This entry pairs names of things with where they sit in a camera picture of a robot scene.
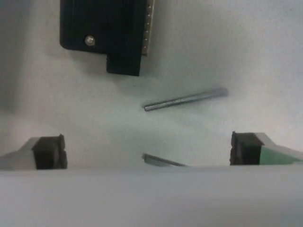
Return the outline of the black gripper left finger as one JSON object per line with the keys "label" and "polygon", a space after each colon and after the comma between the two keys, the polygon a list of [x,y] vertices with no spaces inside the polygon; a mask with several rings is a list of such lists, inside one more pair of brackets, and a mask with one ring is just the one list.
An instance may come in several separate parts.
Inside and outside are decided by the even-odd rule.
{"label": "black gripper left finger", "polygon": [[31,137],[23,146],[0,157],[1,170],[67,169],[64,135]]}

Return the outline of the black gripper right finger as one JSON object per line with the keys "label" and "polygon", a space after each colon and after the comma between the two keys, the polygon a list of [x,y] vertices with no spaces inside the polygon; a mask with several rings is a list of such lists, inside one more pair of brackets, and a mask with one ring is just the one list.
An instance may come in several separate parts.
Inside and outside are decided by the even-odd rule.
{"label": "black gripper right finger", "polygon": [[303,153],[272,141],[261,132],[233,132],[230,165],[292,165],[303,162]]}

